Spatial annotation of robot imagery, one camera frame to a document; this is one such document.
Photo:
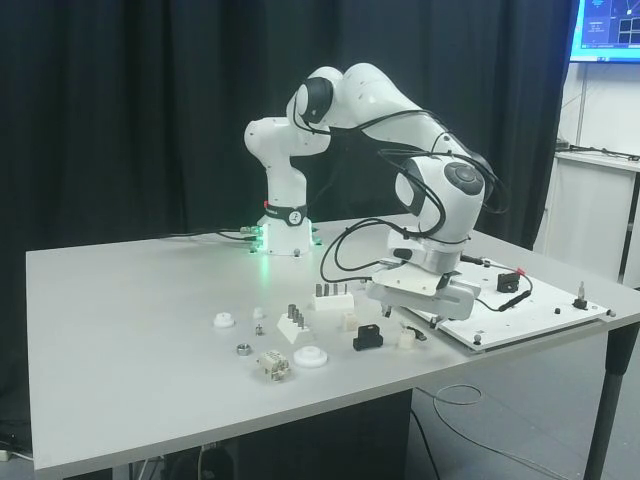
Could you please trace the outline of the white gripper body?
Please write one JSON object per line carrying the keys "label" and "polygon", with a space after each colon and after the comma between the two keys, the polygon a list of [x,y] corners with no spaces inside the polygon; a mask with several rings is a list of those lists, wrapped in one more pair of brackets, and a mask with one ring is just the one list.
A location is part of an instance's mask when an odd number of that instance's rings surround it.
{"label": "white gripper body", "polygon": [[402,286],[372,282],[366,288],[370,299],[384,306],[402,307],[444,319],[467,320],[475,302],[475,284],[451,280],[433,294],[417,292]]}

